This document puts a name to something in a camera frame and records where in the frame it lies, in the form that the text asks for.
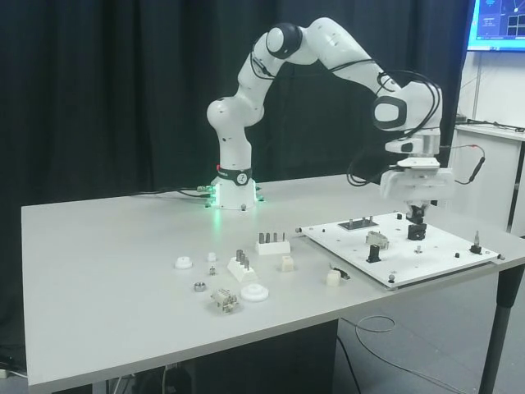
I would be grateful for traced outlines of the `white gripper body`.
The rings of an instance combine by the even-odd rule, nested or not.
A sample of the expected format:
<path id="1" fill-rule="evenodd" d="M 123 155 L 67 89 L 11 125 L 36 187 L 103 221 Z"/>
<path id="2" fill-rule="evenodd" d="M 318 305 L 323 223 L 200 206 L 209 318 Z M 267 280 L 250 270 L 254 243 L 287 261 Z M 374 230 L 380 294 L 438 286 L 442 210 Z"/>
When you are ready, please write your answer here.
<path id="1" fill-rule="evenodd" d="M 398 201 L 449 199 L 454 193 L 454 173 L 450 168 L 389 170 L 381 176 L 380 193 L 384 199 Z"/>

